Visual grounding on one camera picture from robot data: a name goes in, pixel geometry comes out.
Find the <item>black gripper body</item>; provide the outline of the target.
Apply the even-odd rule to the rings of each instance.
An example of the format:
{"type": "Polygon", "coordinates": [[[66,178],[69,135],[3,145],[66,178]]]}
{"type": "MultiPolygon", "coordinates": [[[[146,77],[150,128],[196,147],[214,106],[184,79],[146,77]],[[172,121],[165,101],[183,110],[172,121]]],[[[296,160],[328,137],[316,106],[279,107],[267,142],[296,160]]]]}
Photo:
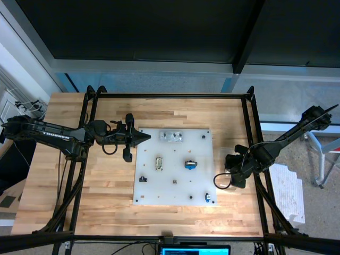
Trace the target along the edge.
{"type": "Polygon", "coordinates": [[[134,118],[131,113],[127,114],[125,117],[125,124],[122,121],[111,121],[111,123],[116,124],[116,129],[113,131],[112,140],[115,145],[125,145],[123,149],[123,159],[126,162],[132,162],[131,147],[132,143],[132,128],[134,127],[134,118]]]}
{"type": "Polygon", "coordinates": [[[235,146],[236,160],[235,164],[231,169],[232,173],[232,186],[237,188],[245,188],[246,179],[251,175],[252,165],[250,162],[250,149],[242,146],[235,146]]]}

